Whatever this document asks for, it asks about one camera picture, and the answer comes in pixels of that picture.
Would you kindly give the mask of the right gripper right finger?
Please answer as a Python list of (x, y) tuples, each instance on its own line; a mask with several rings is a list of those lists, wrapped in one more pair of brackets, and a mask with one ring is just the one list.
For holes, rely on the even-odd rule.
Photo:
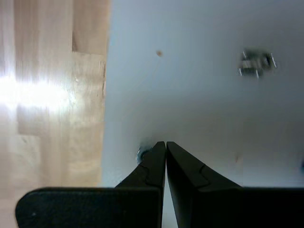
[(167, 142), (167, 174), (180, 228), (301, 228), (301, 188), (242, 187), (174, 142)]

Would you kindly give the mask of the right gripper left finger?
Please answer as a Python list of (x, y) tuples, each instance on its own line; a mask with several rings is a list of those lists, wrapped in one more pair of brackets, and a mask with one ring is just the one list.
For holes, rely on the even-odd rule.
[(40, 188), (16, 204), (20, 228), (159, 228), (165, 143), (156, 143), (113, 188)]

